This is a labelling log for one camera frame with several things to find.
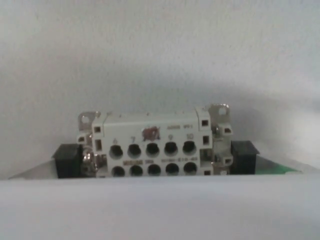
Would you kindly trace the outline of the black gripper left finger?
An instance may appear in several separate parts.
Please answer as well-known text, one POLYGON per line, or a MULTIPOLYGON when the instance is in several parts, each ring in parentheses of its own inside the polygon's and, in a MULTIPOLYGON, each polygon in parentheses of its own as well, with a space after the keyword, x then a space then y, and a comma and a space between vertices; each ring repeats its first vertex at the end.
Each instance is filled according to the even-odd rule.
POLYGON ((83 147, 76 143, 61 144, 48 162, 12 176, 12 179, 82 178, 83 147))

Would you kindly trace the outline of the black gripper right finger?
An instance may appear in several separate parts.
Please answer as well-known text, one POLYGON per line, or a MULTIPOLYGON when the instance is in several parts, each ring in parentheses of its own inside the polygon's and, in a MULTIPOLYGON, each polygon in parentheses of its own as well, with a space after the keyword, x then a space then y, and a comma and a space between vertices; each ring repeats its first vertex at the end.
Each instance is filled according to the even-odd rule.
POLYGON ((286 175, 300 174, 301 170, 259 157, 260 151, 249 140, 232 140, 233 163, 230 175, 286 175))

